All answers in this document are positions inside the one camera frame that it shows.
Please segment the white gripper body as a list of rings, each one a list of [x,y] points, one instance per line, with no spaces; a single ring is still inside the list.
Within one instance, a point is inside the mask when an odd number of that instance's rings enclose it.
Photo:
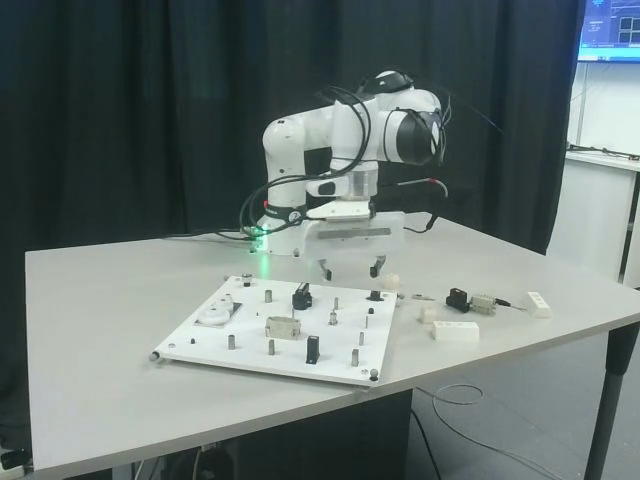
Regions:
[[[386,256],[404,245],[405,214],[380,212],[373,218],[309,221],[302,236],[302,254],[315,260]]]

